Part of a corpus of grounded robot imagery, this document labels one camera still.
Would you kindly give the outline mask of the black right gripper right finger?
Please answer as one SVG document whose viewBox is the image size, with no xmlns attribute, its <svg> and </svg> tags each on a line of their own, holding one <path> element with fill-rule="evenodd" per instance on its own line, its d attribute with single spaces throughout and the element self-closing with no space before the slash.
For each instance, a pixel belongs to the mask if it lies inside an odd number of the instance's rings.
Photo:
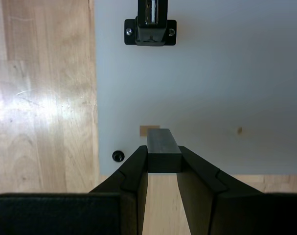
<svg viewBox="0 0 297 235">
<path fill-rule="evenodd" d="M 177 182 L 193 235 L 297 235 L 297 193 L 262 193 L 184 146 Z"/>
</svg>

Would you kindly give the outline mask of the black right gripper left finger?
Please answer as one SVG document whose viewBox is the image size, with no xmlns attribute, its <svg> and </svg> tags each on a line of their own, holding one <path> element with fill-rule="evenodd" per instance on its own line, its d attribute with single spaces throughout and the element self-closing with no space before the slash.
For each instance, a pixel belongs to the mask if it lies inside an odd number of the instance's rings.
<svg viewBox="0 0 297 235">
<path fill-rule="evenodd" d="M 148 188 L 140 146 L 88 193 L 0 194 L 0 235 L 140 235 Z"/>
</svg>

